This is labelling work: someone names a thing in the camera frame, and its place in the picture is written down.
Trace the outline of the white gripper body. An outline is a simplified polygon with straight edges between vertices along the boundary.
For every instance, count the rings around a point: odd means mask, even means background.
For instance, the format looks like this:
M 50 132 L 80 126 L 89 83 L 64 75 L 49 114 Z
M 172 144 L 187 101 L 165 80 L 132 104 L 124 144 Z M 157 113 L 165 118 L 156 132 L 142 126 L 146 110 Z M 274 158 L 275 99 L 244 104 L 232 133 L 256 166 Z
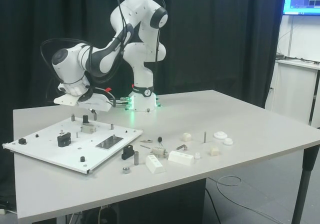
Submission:
M 109 111 L 113 106 L 105 95 L 98 93 L 93 93 L 86 101 L 78 100 L 76 105 L 83 109 L 91 109 L 95 111 Z

